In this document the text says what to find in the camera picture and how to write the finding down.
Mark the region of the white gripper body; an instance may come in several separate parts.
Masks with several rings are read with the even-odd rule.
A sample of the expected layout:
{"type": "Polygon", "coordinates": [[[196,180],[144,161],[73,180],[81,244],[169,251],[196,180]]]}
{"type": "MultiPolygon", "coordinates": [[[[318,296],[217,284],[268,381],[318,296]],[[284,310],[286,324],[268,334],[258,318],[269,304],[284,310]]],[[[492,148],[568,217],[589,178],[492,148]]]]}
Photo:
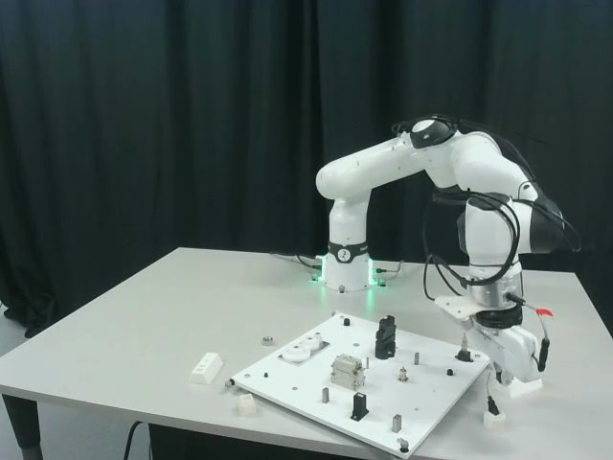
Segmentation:
{"type": "Polygon", "coordinates": [[[476,325],[471,330],[471,344],[502,370],[521,382],[539,380],[535,355],[535,336],[519,326],[497,330],[476,325]]]}

